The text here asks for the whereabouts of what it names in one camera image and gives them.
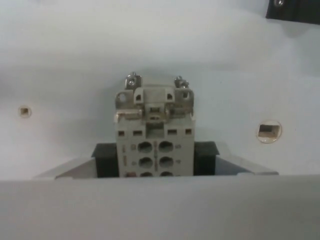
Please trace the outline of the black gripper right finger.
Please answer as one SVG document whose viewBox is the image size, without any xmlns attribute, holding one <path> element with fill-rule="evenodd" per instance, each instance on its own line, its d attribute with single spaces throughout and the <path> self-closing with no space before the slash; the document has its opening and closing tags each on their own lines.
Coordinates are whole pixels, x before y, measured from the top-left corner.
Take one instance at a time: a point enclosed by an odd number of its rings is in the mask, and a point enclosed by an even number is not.
<svg viewBox="0 0 320 240">
<path fill-rule="evenodd" d="M 234 155 L 221 155 L 214 141 L 194 143 L 195 176 L 278 176 L 279 172 Z"/>
</svg>

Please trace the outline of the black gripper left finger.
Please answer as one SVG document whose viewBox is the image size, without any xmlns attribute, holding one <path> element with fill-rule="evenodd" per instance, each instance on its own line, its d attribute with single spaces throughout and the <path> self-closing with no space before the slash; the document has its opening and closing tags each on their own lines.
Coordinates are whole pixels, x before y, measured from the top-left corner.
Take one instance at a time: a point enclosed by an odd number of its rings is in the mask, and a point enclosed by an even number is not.
<svg viewBox="0 0 320 240">
<path fill-rule="evenodd" d="M 78 157 L 46 170 L 35 179 L 99 179 L 118 176 L 115 143 L 98 143 L 90 157 Z"/>
</svg>

